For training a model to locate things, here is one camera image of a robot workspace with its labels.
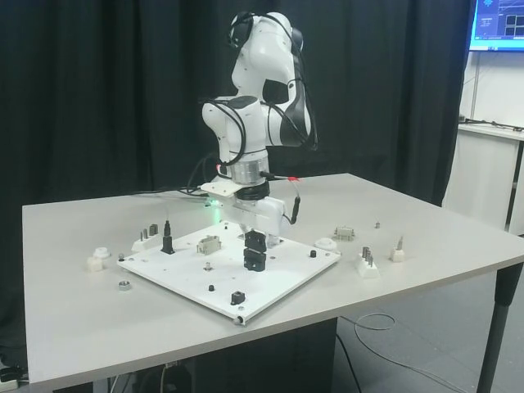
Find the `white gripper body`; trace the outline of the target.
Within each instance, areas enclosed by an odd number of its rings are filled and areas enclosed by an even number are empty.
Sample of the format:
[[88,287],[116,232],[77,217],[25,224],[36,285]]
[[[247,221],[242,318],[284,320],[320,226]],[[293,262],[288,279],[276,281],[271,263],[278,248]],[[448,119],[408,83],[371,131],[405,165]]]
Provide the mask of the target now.
[[270,196],[258,201],[224,202],[224,217],[231,222],[267,234],[281,234],[286,206],[284,201]]

